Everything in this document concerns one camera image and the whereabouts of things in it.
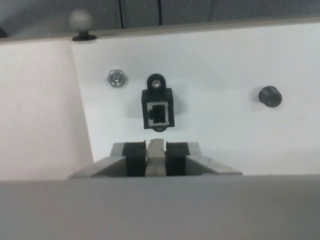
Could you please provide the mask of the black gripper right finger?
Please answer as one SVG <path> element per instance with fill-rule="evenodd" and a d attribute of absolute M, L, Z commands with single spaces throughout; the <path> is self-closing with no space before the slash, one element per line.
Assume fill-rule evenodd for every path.
<path fill-rule="evenodd" d="M 243 174 L 235 168 L 203 155 L 198 142 L 167 142 L 165 157 L 168 176 Z"/>

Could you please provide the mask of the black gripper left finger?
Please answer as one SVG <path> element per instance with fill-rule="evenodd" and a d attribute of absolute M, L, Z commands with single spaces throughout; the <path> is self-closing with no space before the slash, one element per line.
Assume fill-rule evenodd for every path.
<path fill-rule="evenodd" d="M 116 142 L 110 155 L 73 173 L 70 178 L 129 178 L 144 177 L 146 142 Z"/>

